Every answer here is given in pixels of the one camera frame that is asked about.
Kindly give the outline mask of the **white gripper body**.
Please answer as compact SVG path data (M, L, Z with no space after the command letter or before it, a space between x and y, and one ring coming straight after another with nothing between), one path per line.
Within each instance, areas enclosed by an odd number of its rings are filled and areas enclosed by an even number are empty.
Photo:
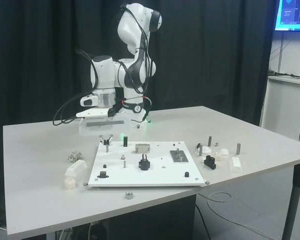
M128 133L131 129L131 118L126 113L93 115L80 112L79 133L82 136L110 136Z

